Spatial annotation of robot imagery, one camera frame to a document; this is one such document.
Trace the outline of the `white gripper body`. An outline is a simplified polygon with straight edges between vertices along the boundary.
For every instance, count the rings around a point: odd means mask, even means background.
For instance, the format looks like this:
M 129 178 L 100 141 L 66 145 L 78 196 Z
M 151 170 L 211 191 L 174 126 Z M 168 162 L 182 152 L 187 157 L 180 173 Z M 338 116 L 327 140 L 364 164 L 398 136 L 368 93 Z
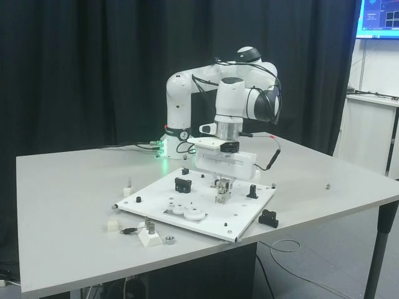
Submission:
M 198 153 L 195 165 L 215 176 L 249 181 L 255 177 L 256 158 L 257 154 L 243 151 L 233 154 Z

